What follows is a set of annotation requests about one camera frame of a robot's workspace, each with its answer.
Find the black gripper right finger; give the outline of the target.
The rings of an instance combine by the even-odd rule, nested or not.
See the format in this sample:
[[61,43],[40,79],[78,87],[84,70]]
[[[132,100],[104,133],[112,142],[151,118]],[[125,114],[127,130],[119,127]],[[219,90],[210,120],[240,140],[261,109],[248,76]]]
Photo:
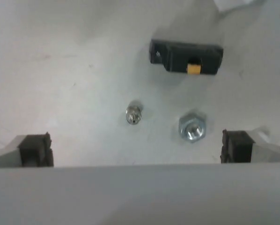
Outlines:
[[221,163],[279,163],[280,146],[271,143],[269,132],[262,128],[251,131],[222,131]]

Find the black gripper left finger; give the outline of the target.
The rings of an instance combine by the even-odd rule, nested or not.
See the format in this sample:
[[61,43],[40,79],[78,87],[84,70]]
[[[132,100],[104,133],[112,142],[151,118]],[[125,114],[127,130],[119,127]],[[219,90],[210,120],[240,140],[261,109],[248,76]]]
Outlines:
[[49,133],[17,135],[0,149],[0,167],[53,167],[51,144]]

